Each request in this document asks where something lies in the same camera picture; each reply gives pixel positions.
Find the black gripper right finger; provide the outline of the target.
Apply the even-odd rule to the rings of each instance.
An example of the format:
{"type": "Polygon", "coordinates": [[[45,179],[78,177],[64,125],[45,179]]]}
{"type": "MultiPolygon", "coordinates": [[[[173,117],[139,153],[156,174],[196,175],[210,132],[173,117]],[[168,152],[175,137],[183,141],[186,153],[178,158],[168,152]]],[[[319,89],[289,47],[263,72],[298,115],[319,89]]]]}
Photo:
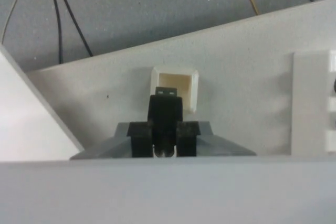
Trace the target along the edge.
{"type": "Polygon", "coordinates": [[[179,122],[177,157],[255,156],[256,153],[213,133],[209,121],[179,122]]]}

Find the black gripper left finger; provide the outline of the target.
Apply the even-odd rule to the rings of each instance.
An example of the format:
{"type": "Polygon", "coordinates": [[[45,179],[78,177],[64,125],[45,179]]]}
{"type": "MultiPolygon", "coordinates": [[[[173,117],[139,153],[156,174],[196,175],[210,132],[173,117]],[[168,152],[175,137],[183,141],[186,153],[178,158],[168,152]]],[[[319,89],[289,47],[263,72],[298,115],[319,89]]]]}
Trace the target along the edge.
{"type": "Polygon", "coordinates": [[[113,137],[72,156],[71,160],[153,157],[151,125],[147,122],[122,122],[113,137]]]}

